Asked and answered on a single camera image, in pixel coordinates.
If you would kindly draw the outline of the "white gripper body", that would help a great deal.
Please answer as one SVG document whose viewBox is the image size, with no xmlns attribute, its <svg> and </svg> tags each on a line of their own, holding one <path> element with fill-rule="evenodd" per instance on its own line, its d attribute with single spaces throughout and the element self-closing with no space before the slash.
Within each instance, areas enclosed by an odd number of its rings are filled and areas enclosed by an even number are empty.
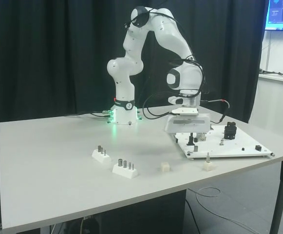
<svg viewBox="0 0 283 234">
<path fill-rule="evenodd" d="M 210 131 L 210 114 L 197 116 L 172 115 L 165 126 L 167 133 L 207 133 Z"/>
</svg>

